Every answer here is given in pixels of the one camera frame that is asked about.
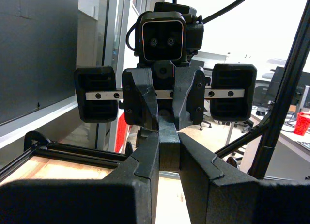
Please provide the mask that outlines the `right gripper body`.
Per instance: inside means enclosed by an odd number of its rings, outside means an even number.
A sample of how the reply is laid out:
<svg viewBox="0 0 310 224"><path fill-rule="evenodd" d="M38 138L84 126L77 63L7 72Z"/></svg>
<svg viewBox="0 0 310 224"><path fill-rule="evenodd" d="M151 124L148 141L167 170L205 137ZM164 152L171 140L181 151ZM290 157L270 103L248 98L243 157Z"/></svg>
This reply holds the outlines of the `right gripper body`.
<svg viewBox="0 0 310 224"><path fill-rule="evenodd" d="M160 116L174 121L172 110L176 66L155 63L151 67ZM250 117L257 70L251 64L216 64L211 76L205 75L205 100L210 101L211 116L218 121L246 121ZM117 89L112 67L78 68L74 73L81 120L107 123L123 108L123 87Z"/></svg>

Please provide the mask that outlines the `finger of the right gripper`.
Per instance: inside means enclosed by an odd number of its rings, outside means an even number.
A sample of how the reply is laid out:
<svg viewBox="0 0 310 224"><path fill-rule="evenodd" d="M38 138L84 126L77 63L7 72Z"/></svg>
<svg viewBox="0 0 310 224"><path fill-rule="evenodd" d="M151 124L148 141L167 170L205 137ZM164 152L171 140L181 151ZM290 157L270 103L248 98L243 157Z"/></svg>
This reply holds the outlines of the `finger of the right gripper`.
<svg viewBox="0 0 310 224"><path fill-rule="evenodd" d="M124 70L122 85L126 123L157 131L158 103L151 68Z"/></svg>
<svg viewBox="0 0 310 224"><path fill-rule="evenodd" d="M205 74L200 66L175 70L172 110L178 131L203 121Z"/></svg>

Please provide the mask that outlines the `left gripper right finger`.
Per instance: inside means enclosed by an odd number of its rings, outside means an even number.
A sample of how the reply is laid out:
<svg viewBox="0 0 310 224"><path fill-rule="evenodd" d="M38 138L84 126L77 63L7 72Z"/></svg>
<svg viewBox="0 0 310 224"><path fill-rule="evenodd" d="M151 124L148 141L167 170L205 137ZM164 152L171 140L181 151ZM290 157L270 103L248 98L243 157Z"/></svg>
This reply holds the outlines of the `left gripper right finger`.
<svg viewBox="0 0 310 224"><path fill-rule="evenodd" d="M310 184L258 180L184 133L180 179L193 224L307 224Z"/></svg>

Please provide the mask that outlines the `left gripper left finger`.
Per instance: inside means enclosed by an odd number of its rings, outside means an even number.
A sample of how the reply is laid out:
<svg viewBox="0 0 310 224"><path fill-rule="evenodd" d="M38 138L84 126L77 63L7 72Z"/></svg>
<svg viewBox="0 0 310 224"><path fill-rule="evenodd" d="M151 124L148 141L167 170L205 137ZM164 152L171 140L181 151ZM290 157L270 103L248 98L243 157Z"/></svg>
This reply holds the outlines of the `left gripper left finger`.
<svg viewBox="0 0 310 224"><path fill-rule="evenodd" d="M15 180L0 188L3 224L153 224L159 137L150 134L99 180Z"/></svg>

